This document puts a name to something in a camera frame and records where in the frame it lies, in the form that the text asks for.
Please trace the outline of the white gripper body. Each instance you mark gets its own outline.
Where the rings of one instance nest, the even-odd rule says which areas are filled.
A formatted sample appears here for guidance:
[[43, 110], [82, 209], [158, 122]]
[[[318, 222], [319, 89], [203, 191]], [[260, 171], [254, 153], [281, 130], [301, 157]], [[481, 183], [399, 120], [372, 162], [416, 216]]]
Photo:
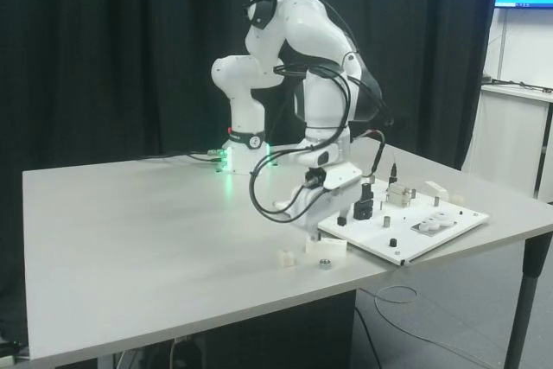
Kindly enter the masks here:
[[346, 192], [339, 188], [298, 186], [287, 200], [277, 201], [274, 206], [276, 210], [282, 210], [273, 216], [278, 223], [290, 223], [314, 232], [321, 221], [346, 208]]

